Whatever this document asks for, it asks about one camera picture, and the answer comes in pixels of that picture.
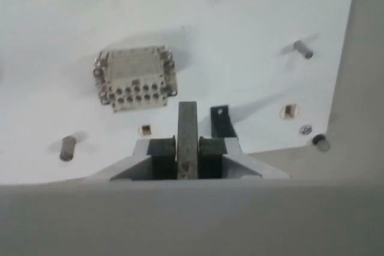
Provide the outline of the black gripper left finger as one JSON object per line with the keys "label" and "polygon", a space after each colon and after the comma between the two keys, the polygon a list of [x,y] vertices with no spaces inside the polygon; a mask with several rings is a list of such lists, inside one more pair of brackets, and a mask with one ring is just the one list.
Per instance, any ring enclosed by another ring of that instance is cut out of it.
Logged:
{"label": "black gripper left finger", "polygon": [[175,138],[138,140],[133,153],[112,165],[111,180],[175,180]]}

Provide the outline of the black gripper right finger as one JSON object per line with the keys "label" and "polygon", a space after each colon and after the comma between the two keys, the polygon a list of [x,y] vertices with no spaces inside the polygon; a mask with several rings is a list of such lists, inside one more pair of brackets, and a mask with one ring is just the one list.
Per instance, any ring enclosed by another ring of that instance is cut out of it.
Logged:
{"label": "black gripper right finger", "polygon": [[199,140],[199,179],[287,180],[288,173],[247,155],[237,138]]}

